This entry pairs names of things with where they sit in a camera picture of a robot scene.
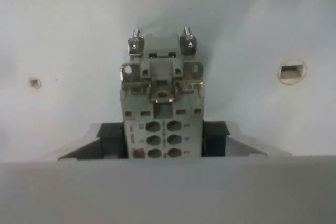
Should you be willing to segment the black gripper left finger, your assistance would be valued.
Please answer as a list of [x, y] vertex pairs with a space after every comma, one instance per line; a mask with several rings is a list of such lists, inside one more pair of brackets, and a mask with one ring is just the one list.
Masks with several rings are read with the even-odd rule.
[[99, 160], [127, 159], [128, 150], [122, 122], [92, 124], [82, 139], [62, 150], [57, 159]]

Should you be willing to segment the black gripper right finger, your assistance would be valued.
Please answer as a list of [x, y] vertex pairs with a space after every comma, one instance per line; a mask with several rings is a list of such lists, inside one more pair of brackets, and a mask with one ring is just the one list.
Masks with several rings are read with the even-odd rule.
[[201, 157], [248, 157], [266, 154], [238, 140], [229, 138], [224, 121], [203, 121]]

